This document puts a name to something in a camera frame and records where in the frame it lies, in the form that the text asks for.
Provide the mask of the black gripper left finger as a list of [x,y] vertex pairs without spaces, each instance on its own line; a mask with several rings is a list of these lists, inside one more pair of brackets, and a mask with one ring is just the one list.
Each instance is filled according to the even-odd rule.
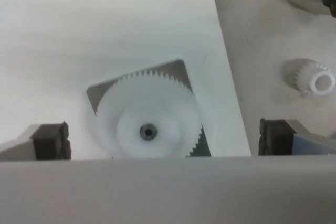
[[32,124],[16,139],[1,143],[2,162],[71,160],[69,125]]

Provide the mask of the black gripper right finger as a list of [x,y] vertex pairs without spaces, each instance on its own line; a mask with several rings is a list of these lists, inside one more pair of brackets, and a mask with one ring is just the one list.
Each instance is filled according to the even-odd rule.
[[259,156],[335,154],[334,138],[314,134],[298,120],[262,118],[259,133]]

